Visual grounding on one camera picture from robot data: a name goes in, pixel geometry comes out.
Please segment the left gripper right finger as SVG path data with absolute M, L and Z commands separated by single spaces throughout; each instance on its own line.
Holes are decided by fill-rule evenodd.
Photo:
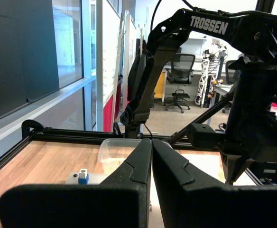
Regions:
M 167 228 L 277 228 L 277 186 L 230 186 L 155 139 L 153 177 Z

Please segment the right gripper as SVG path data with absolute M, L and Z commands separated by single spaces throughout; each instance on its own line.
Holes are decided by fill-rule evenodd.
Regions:
M 249 133 L 240 140 L 220 142 L 225 183 L 233 184 L 254 162 L 277 163 L 277 137 Z

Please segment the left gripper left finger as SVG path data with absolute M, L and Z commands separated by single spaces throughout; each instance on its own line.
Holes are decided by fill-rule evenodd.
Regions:
M 142 140 L 98 185 L 26 184 L 0 197 L 4 228 L 146 228 L 152 144 Z

